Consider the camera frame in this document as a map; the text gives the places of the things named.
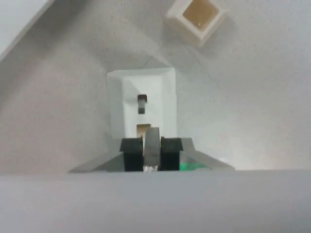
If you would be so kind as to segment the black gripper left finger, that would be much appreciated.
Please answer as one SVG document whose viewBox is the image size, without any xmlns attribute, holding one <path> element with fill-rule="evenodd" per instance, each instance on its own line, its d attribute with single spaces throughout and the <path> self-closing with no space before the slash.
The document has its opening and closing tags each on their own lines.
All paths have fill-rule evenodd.
<svg viewBox="0 0 311 233">
<path fill-rule="evenodd" d="M 142 172 L 144 162 L 142 138 L 123 138 L 117 145 L 119 149 L 113 150 L 110 157 L 101 155 L 69 172 Z"/>
</svg>

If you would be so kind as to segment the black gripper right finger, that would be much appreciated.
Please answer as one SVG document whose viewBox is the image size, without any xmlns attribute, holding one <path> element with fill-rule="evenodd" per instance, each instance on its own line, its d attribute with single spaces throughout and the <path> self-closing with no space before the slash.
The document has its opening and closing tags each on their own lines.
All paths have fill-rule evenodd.
<svg viewBox="0 0 311 233">
<path fill-rule="evenodd" d="M 160 146 L 162 171 L 235 170 L 233 166 L 196 150 L 191 138 L 162 137 Z"/>
</svg>

